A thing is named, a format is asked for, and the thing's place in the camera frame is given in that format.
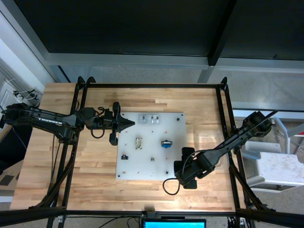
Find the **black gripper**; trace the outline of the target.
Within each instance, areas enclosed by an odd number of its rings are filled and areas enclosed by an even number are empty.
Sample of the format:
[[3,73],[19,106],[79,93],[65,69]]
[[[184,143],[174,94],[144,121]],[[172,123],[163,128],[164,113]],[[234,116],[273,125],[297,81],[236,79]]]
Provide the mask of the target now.
[[195,151],[191,147],[183,147],[180,161],[174,161],[174,176],[178,179],[179,184],[184,189],[197,189],[196,178],[202,179],[207,175],[207,158],[206,151]]
[[[99,109],[102,110],[102,112],[92,120],[91,135],[95,139],[101,139],[106,130],[111,130],[109,142],[111,145],[118,145],[117,132],[134,126],[134,121],[128,120],[120,114],[120,105],[118,102],[113,103],[112,111],[110,111],[110,109],[104,109],[103,107],[99,107]],[[96,136],[94,135],[94,130],[102,130],[102,134]]]

